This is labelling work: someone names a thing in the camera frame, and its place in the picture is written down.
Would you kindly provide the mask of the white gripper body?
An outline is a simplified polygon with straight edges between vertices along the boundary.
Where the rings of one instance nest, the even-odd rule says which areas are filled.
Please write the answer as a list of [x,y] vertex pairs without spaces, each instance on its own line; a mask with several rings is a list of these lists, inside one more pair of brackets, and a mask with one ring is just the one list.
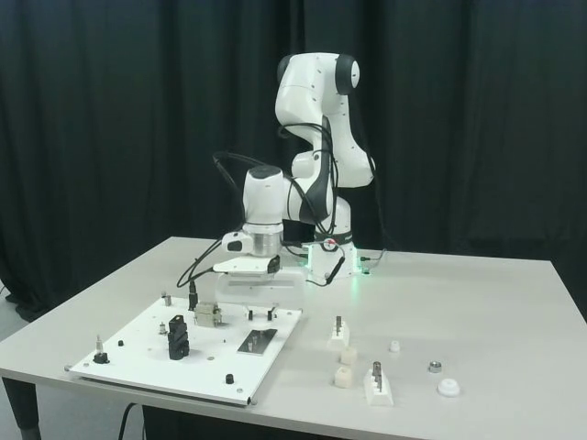
[[217,280],[216,299],[246,306],[301,308],[305,285],[305,269],[281,269],[262,275],[226,274]]

